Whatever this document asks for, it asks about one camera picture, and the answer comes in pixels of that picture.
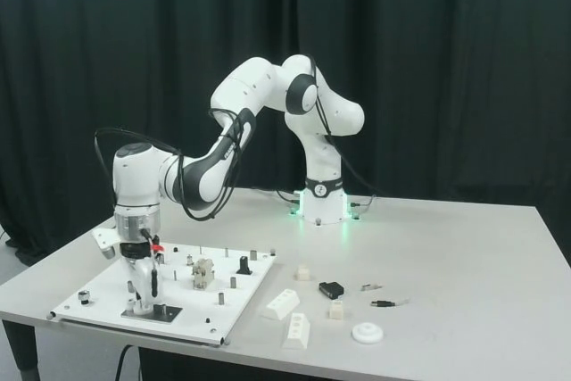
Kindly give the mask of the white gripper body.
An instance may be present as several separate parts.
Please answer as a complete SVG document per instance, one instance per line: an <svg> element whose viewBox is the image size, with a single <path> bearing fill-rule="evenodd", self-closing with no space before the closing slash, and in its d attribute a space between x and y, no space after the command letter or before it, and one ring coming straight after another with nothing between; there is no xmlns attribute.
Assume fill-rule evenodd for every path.
<svg viewBox="0 0 571 381"><path fill-rule="evenodd" d="M158 298L158 270L151 257L142 259L121 258L131 283L131 290L138 291L145 301Z"/></svg>

